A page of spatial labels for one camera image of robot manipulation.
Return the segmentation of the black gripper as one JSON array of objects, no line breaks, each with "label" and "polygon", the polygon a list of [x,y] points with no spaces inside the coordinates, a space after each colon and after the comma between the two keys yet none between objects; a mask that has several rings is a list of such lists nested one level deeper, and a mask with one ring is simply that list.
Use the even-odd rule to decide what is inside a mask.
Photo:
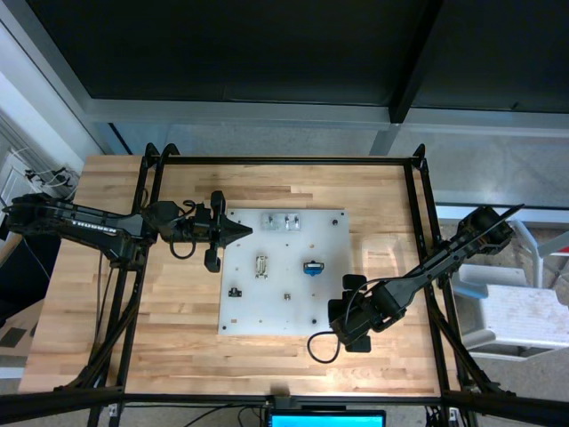
[{"label": "black gripper", "polygon": [[347,352],[370,352],[369,331],[372,328],[373,311],[369,308],[373,287],[377,280],[368,281],[365,276],[347,274],[342,278],[343,298],[327,303],[329,326],[333,332],[342,332],[341,341]]},{"label": "black gripper", "polygon": [[[225,218],[226,199],[220,190],[211,194],[210,207],[204,203],[196,206],[194,216],[194,240],[197,244],[208,244],[204,253],[204,266],[208,271],[220,271],[218,249],[221,246],[222,220]],[[227,227],[231,232],[227,237],[227,245],[252,234],[252,227],[239,216],[230,214],[226,217]]]}]

